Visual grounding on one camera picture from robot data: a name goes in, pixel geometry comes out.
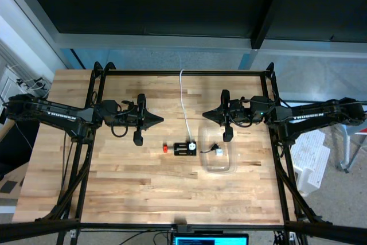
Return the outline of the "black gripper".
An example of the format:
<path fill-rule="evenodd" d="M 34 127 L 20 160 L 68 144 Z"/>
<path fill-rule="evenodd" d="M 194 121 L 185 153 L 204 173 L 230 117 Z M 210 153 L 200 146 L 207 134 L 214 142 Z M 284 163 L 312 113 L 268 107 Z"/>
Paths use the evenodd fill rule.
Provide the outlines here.
<path fill-rule="evenodd" d="M 143 145 L 142 131 L 164 121 L 163 117 L 154 115 L 146 109 L 146 96 L 139 94 L 133 110 L 127 115 L 128 126 L 136 127 L 133 133 L 133 142 L 136 146 Z"/>
<path fill-rule="evenodd" d="M 242 100 L 244 100 L 244 97 L 240 100 L 231 100 L 230 92 L 222 90 L 220 100 L 221 105 L 219 107 L 204 112 L 202 116 L 219 126 L 224 126 L 223 141 L 230 142 L 234 136 L 231 123 L 240 128 L 248 128 L 251 126 L 251 118 L 243 106 Z"/>

